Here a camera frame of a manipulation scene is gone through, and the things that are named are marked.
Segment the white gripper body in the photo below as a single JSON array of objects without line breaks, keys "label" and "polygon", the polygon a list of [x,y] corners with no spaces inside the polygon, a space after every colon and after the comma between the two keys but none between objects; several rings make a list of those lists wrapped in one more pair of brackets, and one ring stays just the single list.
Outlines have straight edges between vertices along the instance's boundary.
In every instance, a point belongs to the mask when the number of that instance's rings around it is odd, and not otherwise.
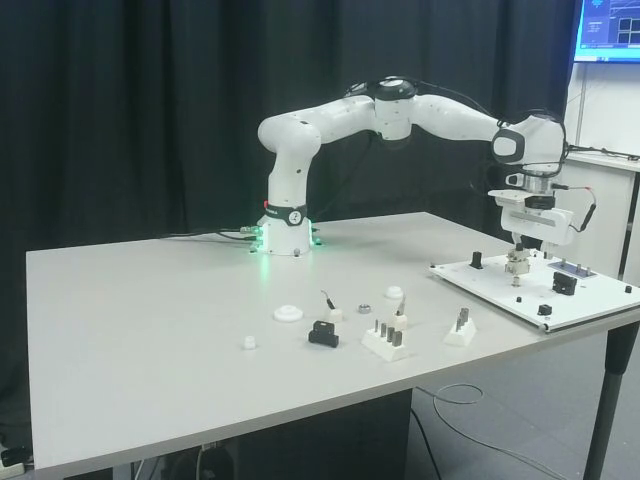
[{"label": "white gripper body", "polygon": [[574,236],[571,228],[572,218],[572,212],[562,209],[505,209],[501,214],[501,226],[512,234],[564,246],[569,244]]}]

